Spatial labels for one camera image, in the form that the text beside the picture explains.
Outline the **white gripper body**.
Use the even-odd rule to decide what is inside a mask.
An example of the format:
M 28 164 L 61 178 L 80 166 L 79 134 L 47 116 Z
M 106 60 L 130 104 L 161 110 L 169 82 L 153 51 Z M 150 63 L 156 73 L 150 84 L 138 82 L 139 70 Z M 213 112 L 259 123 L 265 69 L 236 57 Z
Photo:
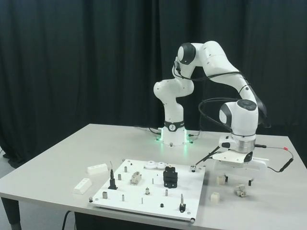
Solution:
M 269 160 L 262 158 L 253 158 L 249 162 L 238 163 L 238 162 L 228 162 L 228 161 L 218 161 L 214 162 L 213 168 L 215 170 L 228 169 L 228 168 L 245 168 L 247 170 L 265 170 L 267 168 Z

